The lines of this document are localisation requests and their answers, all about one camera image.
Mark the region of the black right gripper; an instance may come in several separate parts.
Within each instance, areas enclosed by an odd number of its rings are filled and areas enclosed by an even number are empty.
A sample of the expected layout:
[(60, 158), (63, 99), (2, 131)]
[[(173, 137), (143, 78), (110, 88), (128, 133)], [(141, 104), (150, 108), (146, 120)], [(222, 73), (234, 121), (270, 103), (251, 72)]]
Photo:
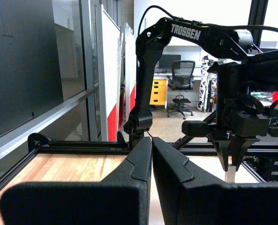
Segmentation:
[[(217, 97), (215, 122), (189, 120), (182, 124), (182, 133), (189, 137), (208, 137), (224, 171), (228, 171), (229, 145), (232, 165), (238, 171), (246, 151), (259, 142), (256, 136), (278, 137), (278, 107), (263, 104), (253, 96)], [(233, 134), (231, 140), (227, 133)]]

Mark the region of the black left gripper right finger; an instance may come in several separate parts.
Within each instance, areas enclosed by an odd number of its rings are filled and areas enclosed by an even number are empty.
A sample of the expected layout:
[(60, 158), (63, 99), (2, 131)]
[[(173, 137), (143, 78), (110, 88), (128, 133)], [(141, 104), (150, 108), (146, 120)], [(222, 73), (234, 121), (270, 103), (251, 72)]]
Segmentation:
[(278, 225), (278, 183), (227, 183), (161, 138), (153, 170), (167, 225)]

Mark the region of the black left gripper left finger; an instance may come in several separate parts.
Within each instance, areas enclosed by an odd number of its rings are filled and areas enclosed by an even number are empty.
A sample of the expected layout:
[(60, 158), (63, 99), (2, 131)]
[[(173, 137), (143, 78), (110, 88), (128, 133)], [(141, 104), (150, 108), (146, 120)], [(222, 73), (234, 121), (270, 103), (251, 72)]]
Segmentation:
[(7, 225), (146, 225), (152, 143), (144, 137), (100, 182), (24, 182), (0, 198)]

